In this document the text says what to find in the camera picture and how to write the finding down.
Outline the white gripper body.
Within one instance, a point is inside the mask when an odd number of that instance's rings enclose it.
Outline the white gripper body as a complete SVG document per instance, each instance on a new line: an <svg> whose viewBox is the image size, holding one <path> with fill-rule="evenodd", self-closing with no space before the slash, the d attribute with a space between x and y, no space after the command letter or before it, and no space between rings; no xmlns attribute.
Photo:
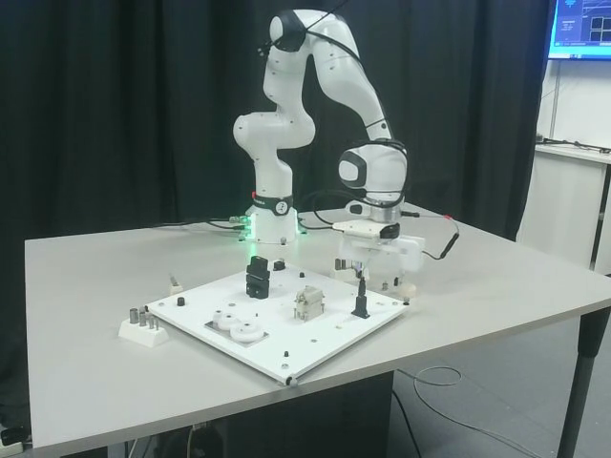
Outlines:
<svg viewBox="0 0 611 458"><path fill-rule="evenodd" d="M385 271L402 276L422 268L424 242L422 238L408 236L395 239L342 236L339 257L359 263L363 268L380 266Z"/></svg>

